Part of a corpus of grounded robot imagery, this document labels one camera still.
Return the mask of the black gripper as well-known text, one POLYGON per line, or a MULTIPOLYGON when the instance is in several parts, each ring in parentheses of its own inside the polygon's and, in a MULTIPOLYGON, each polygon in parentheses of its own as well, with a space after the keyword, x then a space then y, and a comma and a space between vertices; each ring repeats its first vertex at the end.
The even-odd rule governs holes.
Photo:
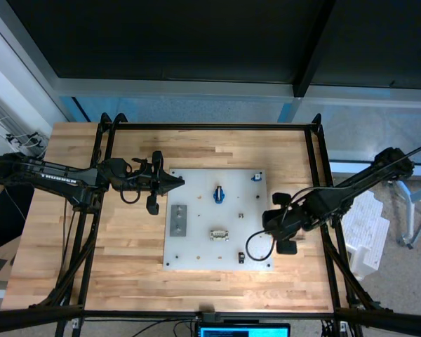
POLYGON ((275 192, 272 202, 280 208, 267 210, 262 214, 263 229, 272 236, 273 248, 281 255, 295 255, 298 252, 297 244, 292 238, 301 229, 305 219, 300 209, 291 206, 291 200, 289 194, 275 192))
POLYGON ((147 159, 132 158, 132 161, 139 163, 140 167, 131 174, 130 180, 138 192, 148 191, 146 208, 150 215, 159 214, 159 204, 157 197, 164 196, 171 190, 181 187, 185 181, 181 177, 172 176, 165 172, 163 168, 163 155, 161 151, 154 151, 152 162, 147 159))

